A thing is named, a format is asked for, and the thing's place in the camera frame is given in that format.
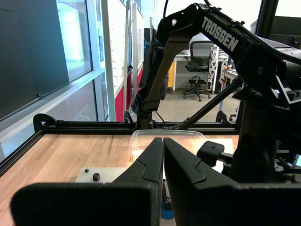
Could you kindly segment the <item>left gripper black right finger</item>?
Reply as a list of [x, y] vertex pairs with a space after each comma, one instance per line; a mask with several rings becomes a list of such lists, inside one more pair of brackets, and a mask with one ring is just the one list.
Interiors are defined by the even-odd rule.
[[300, 185], [239, 184], [171, 138], [165, 138], [164, 145], [165, 176], [177, 225], [300, 225]]

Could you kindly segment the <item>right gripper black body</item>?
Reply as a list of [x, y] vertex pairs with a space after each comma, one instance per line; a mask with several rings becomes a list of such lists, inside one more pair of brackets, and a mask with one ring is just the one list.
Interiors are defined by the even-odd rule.
[[278, 156], [277, 148], [278, 142], [240, 142], [237, 149], [229, 153], [224, 143], [206, 139], [197, 151], [197, 157], [211, 168], [222, 162], [221, 174], [239, 183], [299, 183], [301, 167], [287, 163], [285, 153]]

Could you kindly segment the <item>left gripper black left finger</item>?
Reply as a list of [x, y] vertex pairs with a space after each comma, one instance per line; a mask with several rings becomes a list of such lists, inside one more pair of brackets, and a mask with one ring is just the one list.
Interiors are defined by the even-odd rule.
[[17, 226], [158, 226], [164, 145], [155, 138], [111, 183], [35, 183], [10, 209]]

